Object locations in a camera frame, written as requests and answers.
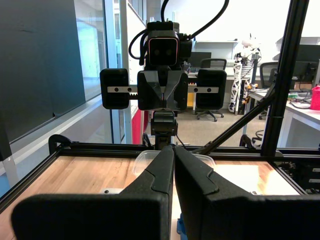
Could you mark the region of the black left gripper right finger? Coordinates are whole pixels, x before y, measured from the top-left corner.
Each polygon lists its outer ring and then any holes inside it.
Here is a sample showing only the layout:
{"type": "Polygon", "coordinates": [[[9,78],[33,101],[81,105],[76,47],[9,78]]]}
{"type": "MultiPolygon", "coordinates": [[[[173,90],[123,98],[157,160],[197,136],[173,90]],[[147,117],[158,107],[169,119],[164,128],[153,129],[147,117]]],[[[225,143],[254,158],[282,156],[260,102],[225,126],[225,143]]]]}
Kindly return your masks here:
{"type": "Polygon", "coordinates": [[[254,195],[183,147],[175,153],[175,186],[190,240],[317,240],[318,195],[254,195]]]}

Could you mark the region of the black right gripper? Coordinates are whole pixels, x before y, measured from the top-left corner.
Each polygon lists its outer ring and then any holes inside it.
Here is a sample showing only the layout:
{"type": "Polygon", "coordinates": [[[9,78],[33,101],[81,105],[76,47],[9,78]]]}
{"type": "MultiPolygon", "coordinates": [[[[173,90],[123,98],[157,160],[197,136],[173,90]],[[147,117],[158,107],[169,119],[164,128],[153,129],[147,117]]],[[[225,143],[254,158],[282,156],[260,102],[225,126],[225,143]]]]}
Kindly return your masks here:
{"type": "Polygon", "coordinates": [[[195,105],[201,110],[219,110],[224,104],[227,74],[223,69],[200,69],[189,79],[184,70],[142,70],[137,84],[129,84],[125,68],[100,72],[102,105],[109,110],[123,110],[136,100],[140,110],[185,110],[189,93],[196,94],[195,105]]]}

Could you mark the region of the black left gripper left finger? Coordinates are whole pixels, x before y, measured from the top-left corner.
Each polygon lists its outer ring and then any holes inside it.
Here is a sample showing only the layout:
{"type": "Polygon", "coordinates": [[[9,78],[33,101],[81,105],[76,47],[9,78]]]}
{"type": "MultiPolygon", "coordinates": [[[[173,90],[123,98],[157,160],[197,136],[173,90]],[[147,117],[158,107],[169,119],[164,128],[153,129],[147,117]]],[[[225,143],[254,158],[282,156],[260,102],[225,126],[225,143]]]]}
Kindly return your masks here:
{"type": "Polygon", "coordinates": [[[168,240],[174,150],[164,147],[118,194],[39,194],[11,214],[18,240],[168,240]]]}

